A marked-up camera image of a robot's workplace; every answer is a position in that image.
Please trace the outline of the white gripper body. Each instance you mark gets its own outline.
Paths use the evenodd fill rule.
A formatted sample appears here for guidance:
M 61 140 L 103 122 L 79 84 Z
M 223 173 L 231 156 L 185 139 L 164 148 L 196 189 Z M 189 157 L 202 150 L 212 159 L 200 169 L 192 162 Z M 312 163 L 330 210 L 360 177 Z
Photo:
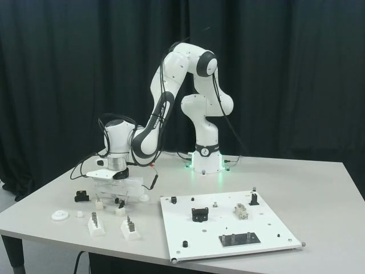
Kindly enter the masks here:
M 143 195 L 143 178 L 128 177 L 122 180 L 93 179 L 96 191 L 103 195 L 139 199 Z

